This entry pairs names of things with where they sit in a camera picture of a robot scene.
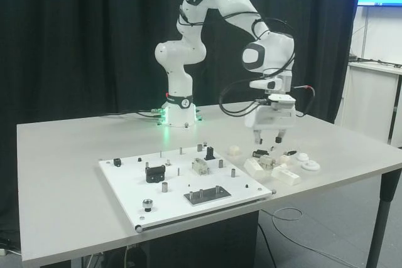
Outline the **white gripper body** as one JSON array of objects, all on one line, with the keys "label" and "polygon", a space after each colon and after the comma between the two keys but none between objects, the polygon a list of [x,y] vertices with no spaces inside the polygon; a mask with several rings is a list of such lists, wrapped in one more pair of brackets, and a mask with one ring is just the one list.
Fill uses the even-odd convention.
[{"label": "white gripper body", "polygon": [[244,124],[254,131],[287,130],[295,125],[296,110],[292,108],[273,109],[262,105],[245,116]]}]

